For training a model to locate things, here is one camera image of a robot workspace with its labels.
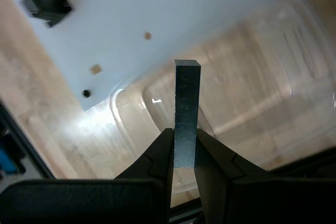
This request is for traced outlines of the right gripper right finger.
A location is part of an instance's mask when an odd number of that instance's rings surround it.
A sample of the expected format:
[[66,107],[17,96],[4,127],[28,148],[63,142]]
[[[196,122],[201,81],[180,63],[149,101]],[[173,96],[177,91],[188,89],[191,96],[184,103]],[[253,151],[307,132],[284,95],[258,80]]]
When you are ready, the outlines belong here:
[[197,131],[197,186],[207,223],[335,223],[335,149],[266,171]]

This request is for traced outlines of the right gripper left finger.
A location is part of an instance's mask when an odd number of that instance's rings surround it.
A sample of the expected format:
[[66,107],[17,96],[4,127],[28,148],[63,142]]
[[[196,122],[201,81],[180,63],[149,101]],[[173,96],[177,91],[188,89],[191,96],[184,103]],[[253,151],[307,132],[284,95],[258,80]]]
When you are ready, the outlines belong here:
[[37,179],[1,193],[1,223],[168,223],[174,133],[165,129],[115,179]]

